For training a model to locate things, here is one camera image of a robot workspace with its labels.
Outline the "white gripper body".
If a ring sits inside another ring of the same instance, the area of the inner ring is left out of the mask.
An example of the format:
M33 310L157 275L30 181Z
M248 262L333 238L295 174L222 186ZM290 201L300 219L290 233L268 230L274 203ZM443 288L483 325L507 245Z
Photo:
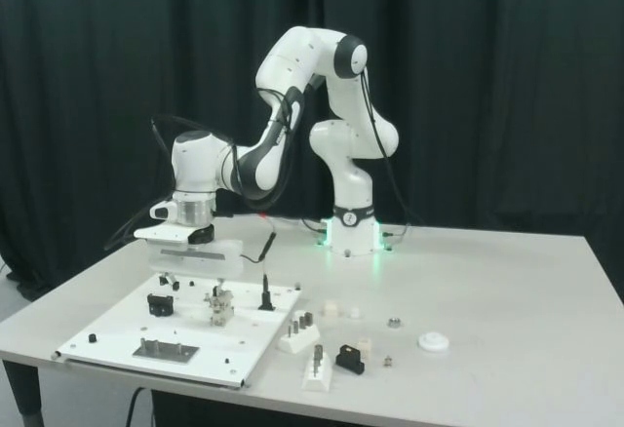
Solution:
M243 273L243 242L214 240L190 245L148 242L148 264L156 272L214 279L233 279Z

